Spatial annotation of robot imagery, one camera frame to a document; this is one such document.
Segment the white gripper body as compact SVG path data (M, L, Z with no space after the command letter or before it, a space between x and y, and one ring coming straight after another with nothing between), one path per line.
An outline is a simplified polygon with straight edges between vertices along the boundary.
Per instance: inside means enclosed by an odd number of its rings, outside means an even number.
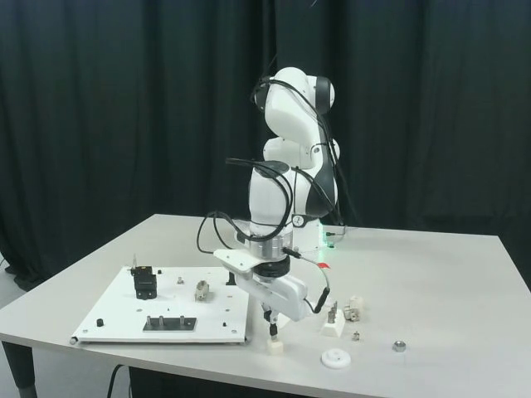
M286 275L266 282L261 279L245 279L236 276L236 285L247 292L259 303L270 305L271 309L278 312L278 317L283 314L290 320L298 322L309 314L305 299L308 288L300 279Z

